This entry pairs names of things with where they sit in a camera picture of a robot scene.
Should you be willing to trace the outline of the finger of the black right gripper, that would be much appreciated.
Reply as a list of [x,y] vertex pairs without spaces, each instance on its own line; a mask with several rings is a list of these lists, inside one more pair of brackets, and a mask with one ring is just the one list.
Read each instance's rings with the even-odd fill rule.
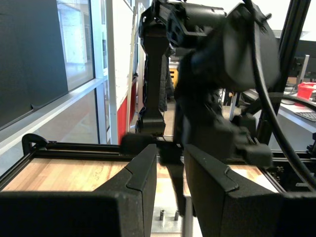
[[169,164],[167,166],[169,172],[173,189],[176,196],[177,208],[180,215],[185,215],[186,211],[186,198],[183,194],[184,182],[183,182],[183,172],[184,165],[180,164]]

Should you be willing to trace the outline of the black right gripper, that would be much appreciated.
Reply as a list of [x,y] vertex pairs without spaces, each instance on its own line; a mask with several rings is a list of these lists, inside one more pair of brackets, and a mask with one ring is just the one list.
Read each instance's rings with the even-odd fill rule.
[[206,70],[196,73],[191,60],[180,63],[179,83],[175,90],[176,111],[172,141],[160,141],[165,122],[158,109],[149,106],[151,95],[144,89],[144,106],[135,133],[123,136],[121,146],[127,154],[138,154],[149,144],[157,146],[163,163],[176,163],[184,148],[193,145],[224,163],[244,160],[250,165],[269,165],[272,153],[267,145],[255,140],[255,121],[241,115],[225,119],[218,101],[219,88],[243,92],[255,85],[253,71],[247,67],[238,75],[225,66],[219,73]]

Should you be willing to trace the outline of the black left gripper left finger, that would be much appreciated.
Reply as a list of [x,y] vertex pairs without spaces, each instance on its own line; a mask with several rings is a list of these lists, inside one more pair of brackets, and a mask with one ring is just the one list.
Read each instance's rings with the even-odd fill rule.
[[1,236],[150,236],[156,153],[156,145],[148,145],[118,174],[91,192],[2,192]]

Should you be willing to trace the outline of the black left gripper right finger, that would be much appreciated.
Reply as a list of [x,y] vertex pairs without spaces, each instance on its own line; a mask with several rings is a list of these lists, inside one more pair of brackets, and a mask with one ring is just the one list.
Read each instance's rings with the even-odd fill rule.
[[205,237],[314,237],[316,195],[274,193],[187,145],[186,179]]

